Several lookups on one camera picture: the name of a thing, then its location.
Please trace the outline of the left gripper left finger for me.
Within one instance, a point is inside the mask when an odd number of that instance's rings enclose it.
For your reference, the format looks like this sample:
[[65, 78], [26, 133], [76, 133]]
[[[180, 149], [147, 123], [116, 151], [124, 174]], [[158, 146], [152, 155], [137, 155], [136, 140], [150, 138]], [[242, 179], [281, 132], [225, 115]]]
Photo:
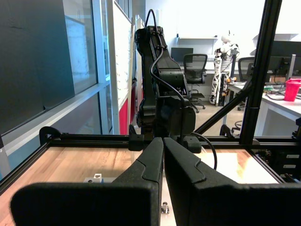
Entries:
[[111, 183], [35, 183], [10, 209], [17, 226], [158, 226], [164, 144], [157, 137]]

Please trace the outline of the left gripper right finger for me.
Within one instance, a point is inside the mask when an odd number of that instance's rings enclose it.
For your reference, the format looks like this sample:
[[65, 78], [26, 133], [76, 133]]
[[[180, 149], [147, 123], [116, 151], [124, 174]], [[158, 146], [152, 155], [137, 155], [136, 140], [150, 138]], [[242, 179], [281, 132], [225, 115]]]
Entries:
[[298, 226], [299, 184], [239, 184], [171, 138], [165, 174], [179, 226]]

